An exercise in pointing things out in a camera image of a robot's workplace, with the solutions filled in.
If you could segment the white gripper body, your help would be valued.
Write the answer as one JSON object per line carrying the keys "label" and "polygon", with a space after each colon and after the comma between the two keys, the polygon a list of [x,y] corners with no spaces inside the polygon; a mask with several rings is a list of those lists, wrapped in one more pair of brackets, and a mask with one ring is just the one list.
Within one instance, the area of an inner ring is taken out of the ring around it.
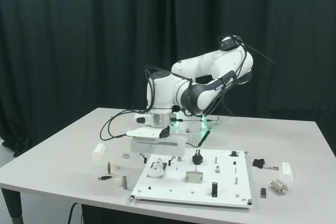
{"label": "white gripper body", "polygon": [[186,150],[186,138],[175,138],[157,143],[131,140],[130,149],[132,152],[139,154],[183,156]]}

